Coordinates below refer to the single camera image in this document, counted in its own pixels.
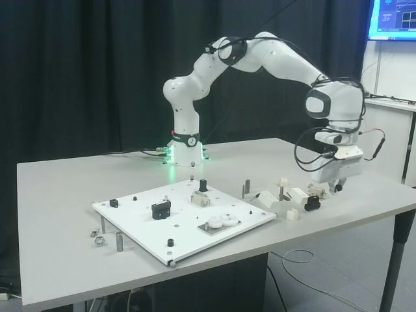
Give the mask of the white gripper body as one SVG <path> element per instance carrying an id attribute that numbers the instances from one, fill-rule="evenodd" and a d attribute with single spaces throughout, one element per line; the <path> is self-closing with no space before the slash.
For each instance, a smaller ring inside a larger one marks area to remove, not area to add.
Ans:
<path id="1" fill-rule="evenodd" d="M 327 183 L 335 180 L 346 179 L 361 173 L 363 154 L 354 155 L 345 159 L 335 159 L 330 153 L 313 163 L 313 169 L 319 170 L 311 173 L 311 178 L 317 183 Z"/>

